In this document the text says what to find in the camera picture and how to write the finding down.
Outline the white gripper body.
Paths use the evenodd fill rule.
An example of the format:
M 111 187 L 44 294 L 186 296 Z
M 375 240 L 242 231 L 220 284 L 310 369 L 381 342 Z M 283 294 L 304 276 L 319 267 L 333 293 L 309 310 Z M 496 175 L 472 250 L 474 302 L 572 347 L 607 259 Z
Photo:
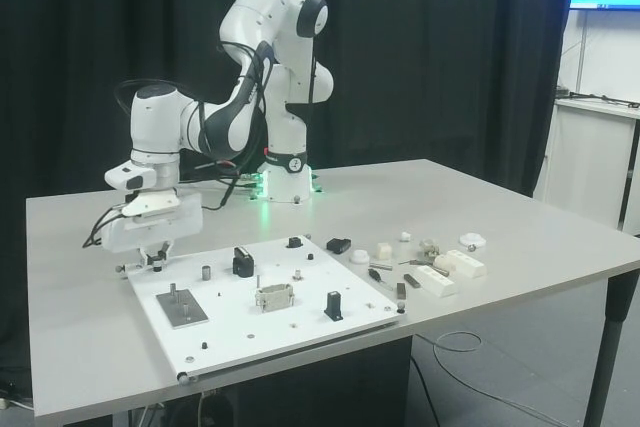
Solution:
M 203 227 L 200 193 L 145 191 L 115 209 L 102 227 L 102 247 L 120 253 L 199 233 Z

